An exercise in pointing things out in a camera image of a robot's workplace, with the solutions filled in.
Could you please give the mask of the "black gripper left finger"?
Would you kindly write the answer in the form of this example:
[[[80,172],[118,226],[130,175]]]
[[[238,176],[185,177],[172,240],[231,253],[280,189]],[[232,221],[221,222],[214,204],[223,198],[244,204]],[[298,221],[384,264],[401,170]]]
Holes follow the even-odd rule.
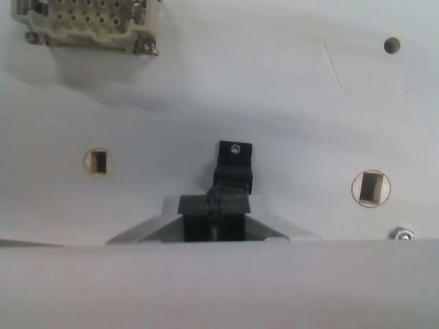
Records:
[[[164,199],[158,215],[154,215],[122,233],[110,238],[106,244],[137,244],[149,241],[184,243],[212,239],[209,214],[180,214],[180,196]]]

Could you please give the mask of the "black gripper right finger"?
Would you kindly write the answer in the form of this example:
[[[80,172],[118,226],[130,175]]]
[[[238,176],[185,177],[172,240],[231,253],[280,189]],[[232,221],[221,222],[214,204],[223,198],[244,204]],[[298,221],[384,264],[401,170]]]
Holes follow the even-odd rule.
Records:
[[[260,195],[225,197],[217,218],[217,241],[319,241],[321,236],[270,211]]]

